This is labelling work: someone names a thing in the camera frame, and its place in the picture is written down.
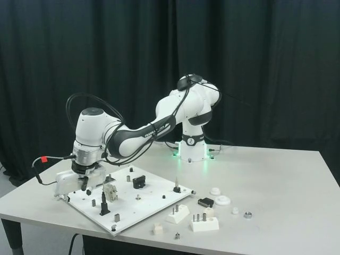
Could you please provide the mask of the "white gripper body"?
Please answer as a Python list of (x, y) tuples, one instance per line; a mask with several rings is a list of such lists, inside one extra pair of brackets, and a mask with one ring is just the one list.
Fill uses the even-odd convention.
[(106, 169), (103, 166), (59, 172), (56, 175), (54, 197), (67, 196), (78, 190), (86, 191), (88, 188), (93, 191), (98, 185), (102, 185), (105, 179)]

